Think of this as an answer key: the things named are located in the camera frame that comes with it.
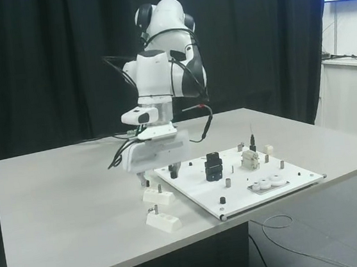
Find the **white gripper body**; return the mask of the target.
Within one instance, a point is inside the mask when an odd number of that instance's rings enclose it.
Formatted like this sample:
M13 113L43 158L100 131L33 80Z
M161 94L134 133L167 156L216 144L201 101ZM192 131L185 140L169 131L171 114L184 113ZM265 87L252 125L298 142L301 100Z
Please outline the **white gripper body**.
M190 138L187 130L176 135L134 143L122 154L122 168L131 173L185 161L190 154Z

